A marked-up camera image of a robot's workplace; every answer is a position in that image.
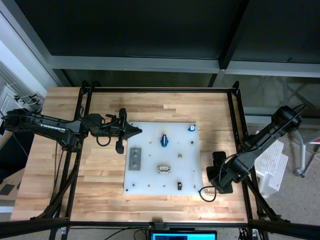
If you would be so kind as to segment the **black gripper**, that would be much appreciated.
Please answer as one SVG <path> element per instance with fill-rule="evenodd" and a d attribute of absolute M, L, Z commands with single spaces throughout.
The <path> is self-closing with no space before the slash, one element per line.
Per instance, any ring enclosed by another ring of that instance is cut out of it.
<path fill-rule="evenodd" d="M 119 110 L 118 117 L 112 114 L 106 114 L 105 116 L 110 118 L 110 121 L 106 123 L 104 120 L 102 125 L 98 128 L 96 133 L 96 143 L 101 147 L 107 147 L 111 143 L 112 138 L 118 138 L 115 143 L 115 150 L 118 154 L 123 154 L 123 140 L 125 140 L 127 111 L 125 108 L 121 108 Z M 128 139 L 142 133 L 142 129 L 134 126 L 132 123 L 127 125 L 127 130 L 130 131 L 127 134 Z M 99 137 L 108 137 L 108 142 L 105 144 L 100 143 Z"/>
<path fill-rule="evenodd" d="M 232 194 L 234 175 L 232 174 L 231 163 L 237 156 L 234 154 L 227 156 L 224 151 L 215 151 L 212 153 L 212 157 L 212 185 L 216 187 L 220 194 Z"/>

